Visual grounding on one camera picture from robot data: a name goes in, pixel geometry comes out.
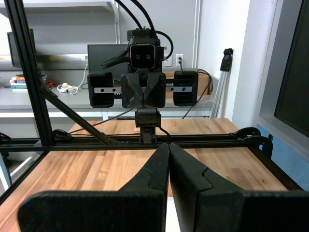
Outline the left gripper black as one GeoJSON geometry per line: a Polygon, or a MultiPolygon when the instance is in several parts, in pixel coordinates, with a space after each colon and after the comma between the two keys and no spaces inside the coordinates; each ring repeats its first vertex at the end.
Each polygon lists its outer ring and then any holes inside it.
{"type": "Polygon", "coordinates": [[[166,93],[173,94],[174,105],[193,106],[197,101],[198,73],[176,71],[167,78],[162,71],[164,48],[154,30],[129,30],[128,45],[121,55],[102,63],[107,69],[127,64],[127,71],[115,84],[111,72],[90,72],[87,76],[90,104],[110,108],[121,99],[123,108],[163,108],[166,93]]]}

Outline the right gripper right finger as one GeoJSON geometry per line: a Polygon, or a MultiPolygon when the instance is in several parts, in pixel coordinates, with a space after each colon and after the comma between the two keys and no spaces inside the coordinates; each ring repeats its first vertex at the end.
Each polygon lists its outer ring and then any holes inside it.
{"type": "Polygon", "coordinates": [[[306,232],[305,191],[248,191],[223,178],[176,144],[170,182],[182,232],[306,232]]]}

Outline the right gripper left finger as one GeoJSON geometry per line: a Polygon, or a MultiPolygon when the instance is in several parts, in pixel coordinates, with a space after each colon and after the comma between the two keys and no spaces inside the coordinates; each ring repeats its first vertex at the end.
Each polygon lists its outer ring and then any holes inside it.
{"type": "Polygon", "coordinates": [[[162,144],[118,191],[43,191],[18,209],[22,232],[163,232],[169,146],[162,144]]]}

